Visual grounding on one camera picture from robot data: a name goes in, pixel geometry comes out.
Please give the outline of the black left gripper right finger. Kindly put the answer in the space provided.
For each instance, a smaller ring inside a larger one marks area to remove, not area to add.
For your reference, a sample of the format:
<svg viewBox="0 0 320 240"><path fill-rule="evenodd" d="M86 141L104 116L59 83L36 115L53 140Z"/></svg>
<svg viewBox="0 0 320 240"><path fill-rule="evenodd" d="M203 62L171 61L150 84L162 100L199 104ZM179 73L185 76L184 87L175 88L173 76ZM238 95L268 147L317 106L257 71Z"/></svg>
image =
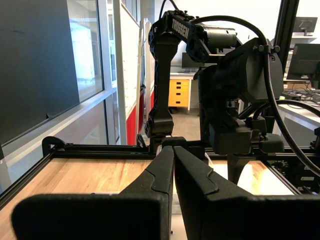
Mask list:
<svg viewBox="0 0 320 240"><path fill-rule="evenodd" d="M181 146L174 178L190 240L317 240L316 195L253 195Z"/></svg>

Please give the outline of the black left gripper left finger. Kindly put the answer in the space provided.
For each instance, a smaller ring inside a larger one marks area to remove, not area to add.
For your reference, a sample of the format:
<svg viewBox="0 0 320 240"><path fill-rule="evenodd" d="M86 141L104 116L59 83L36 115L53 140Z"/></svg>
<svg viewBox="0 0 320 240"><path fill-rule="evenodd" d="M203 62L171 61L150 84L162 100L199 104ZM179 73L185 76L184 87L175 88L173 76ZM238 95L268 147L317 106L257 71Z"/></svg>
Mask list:
<svg viewBox="0 0 320 240"><path fill-rule="evenodd" d="M118 194L38 194L19 202L11 224L19 240L168 240L174 151L164 147Z"/></svg>

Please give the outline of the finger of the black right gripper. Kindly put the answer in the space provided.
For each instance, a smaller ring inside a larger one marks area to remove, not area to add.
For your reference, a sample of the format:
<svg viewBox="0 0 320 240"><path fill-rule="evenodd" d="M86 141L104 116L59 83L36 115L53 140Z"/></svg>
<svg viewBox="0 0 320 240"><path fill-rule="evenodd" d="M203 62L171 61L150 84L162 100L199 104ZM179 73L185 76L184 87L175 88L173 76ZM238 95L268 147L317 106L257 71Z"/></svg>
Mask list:
<svg viewBox="0 0 320 240"><path fill-rule="evenodd" d="M238 184L244 167L248 163L248 157L236 154L227 155L227 177L235 185Z"/></svg>

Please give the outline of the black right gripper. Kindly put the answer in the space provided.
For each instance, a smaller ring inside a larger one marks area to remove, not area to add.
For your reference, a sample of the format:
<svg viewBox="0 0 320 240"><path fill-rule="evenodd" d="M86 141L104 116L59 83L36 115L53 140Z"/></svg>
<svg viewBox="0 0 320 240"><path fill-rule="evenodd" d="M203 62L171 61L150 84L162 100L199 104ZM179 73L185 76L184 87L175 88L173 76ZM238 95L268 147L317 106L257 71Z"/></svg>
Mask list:
<svg viewBox="0 0 320 240"><path fill-rule="evenodd" d="M200 138L239 140L248 133L253 140L273 139L265 119L238 113L237 100L252 104L268 101L265 55L256 50L258 38L227 53L217 65L198 71Z"/></svg>

